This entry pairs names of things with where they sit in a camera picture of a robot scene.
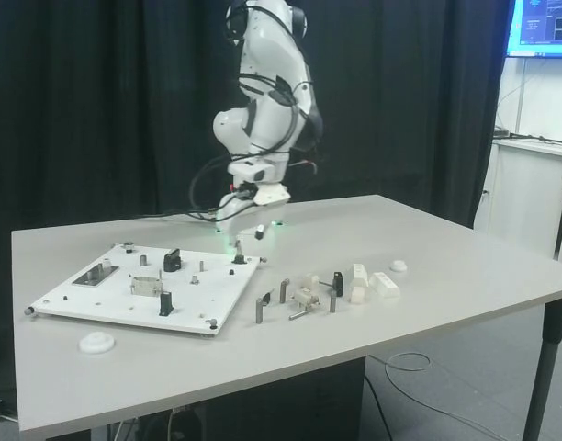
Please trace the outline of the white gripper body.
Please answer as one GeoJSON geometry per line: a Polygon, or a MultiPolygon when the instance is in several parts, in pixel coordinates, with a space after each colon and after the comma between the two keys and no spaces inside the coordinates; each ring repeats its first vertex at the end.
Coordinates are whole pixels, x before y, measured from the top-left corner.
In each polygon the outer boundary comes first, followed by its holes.
{"type": "Polygon", "coordinates": [[[241,231],[258,224],[264,206],[254,203],[250,192],[233,192],[225,195],[219,202],[219,229],[221,231],[241,231]]]}

